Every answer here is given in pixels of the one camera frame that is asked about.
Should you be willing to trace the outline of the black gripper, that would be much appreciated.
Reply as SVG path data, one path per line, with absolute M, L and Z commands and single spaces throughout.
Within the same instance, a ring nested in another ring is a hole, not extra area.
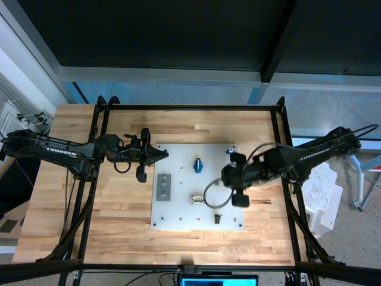
M 146 166 L 152 166 L 156 162 L 163 160 L 168 157 L 169 153 L 155 148 L 150 144 L 151 134 L 148 128 L 143 128 L 140 132 L 140 138 L 137 135 L 124 134 L 125 138 L 130 139 L 128 146 L 124 148 L 128 163 L 139 163 L 136 168 L 136 179 L 138 182 L 146 182 L 147 174 L 145 172 Z M 149 154 L 154 156 L 148 158 L 148 147 Z
M 230 161 L 232 164 L 221 171 L 223 185 L 233 191 L 232 206 L 249 207 L 249 196 L 244 194 L 244 190 L 264 180 L 264 163 L 256 159 L 248 164 L 246 156 L 241 153 L 231 153 Z

